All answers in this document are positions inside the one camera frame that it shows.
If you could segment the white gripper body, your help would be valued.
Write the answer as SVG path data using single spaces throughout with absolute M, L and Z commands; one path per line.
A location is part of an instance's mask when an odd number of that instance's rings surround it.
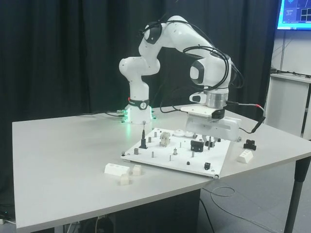
M 189 116 L 186 122 L 186 130 L 189 132 L 229 141 L 238 140 L 240 126 L 241 119 L 226 116 L 214 121 L 203 117 Z

